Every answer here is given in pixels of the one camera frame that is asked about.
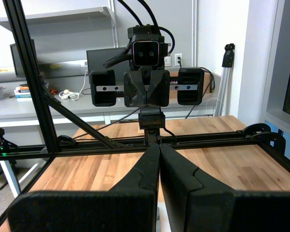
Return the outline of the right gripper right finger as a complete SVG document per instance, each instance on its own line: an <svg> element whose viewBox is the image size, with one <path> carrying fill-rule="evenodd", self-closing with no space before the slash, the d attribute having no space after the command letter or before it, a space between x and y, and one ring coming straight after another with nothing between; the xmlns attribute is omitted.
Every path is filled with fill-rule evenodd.
<svg viewBox="0 0 290 232"><path fill-rule="evenodd" d="M290 232L290 192L234 190L169 145L160 150L173 232Z"/></svg>

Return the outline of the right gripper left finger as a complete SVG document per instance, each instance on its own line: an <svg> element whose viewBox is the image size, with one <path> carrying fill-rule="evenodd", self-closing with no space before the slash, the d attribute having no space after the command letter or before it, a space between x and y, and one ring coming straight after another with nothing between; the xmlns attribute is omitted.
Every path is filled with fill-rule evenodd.
<svg viewBox="0 0 290 232"><path fill-rule="evenodd" d="M151 145L109 191L33 191L8 210L13 232L154 232L160 147Z"/></svg>

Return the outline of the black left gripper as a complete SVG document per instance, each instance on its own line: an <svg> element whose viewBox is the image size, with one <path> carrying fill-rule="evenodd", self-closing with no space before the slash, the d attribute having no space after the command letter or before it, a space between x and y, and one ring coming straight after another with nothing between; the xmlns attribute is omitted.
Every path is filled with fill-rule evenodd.
<svg viewBox="0 0 290 232"><path fill-rule="evenodd" d="M204 71L181 68L177 77L168 70L128 71L123 84L117 85L113 70L97 70L89 75L92 103L109 107L122 97L126 107L166 107L170 91L177 92L180 105L199 105L203 98Z"/></svg>

